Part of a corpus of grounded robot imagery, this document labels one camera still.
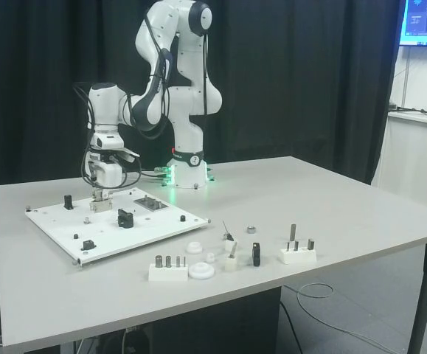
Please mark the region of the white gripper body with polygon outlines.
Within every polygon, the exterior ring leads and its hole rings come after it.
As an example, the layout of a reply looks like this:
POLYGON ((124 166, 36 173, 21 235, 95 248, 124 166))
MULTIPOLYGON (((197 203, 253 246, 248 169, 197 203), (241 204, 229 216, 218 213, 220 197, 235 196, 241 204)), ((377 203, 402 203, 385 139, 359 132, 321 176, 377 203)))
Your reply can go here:
POLYGON ((113 162, 92 162, 91 180, 99 187, 118 187, 122 183, 122 168, 113 162))

